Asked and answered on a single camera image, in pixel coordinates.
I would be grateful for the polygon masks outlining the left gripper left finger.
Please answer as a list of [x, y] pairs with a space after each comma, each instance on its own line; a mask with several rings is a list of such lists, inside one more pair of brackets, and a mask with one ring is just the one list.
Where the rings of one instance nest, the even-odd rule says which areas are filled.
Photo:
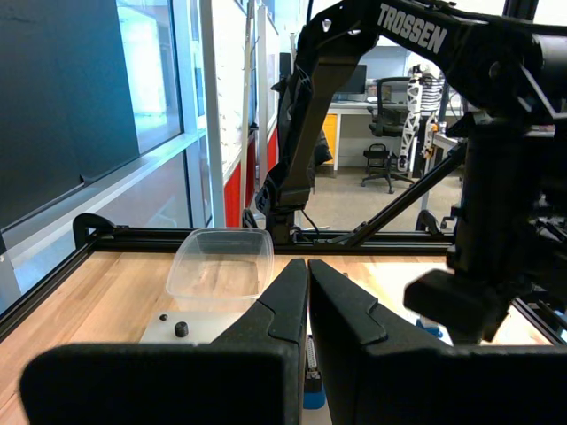
[[33, 424], [298, 424], [307, 266], [290, 261], [210, 344], [68, 344], [25, 367]]

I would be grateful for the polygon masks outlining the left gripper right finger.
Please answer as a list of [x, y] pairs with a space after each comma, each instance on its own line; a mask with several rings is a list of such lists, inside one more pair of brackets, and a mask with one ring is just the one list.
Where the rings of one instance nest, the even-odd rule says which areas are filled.
[[336, 424], [563, 424], [566, 350], [445, 344], [322, 260], [310, 321]]

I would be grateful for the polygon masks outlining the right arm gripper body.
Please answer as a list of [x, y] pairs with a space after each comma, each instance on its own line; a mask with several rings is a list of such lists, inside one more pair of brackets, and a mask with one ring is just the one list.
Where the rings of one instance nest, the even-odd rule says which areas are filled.
[[439, 322], [458, 344], [491, 341], [515, 298], [566, 302], [566, 210], [458, 207], [446, 271], [412, 281], [406, 308]]

